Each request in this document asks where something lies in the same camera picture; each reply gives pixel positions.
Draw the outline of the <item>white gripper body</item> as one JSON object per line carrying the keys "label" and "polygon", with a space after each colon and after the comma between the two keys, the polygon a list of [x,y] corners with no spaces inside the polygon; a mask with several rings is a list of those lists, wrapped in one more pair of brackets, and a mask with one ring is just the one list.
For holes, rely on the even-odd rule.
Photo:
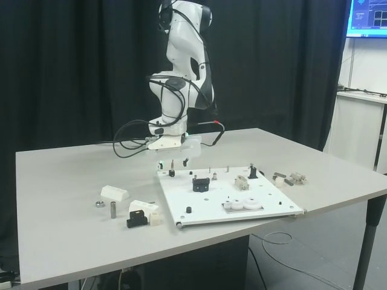
{"label": "white gripper body", "polygon": [[193,158],[201,153],[201,137],[162,136],[147,146],[152,158]]}

